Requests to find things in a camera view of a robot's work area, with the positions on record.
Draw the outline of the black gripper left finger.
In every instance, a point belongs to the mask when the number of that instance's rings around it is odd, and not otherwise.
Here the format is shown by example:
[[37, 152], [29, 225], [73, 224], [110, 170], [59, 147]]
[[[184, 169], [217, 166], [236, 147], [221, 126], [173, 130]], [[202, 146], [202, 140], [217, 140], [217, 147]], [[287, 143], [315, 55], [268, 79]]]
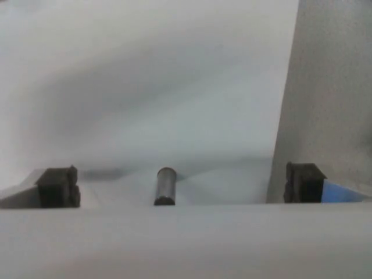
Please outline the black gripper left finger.
[[64, 209], [81, 206], [75, 166], [35, 169], [20, 184], [1, 190], [2, 209]]

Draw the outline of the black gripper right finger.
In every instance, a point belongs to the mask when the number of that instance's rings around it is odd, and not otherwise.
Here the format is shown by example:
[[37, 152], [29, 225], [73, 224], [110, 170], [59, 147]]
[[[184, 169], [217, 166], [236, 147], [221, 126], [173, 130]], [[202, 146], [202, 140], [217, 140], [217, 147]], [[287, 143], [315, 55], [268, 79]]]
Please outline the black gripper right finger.
[[285, 203], [371, 202], [371, 186], [328, 178], [314, 163], [286, 165]]

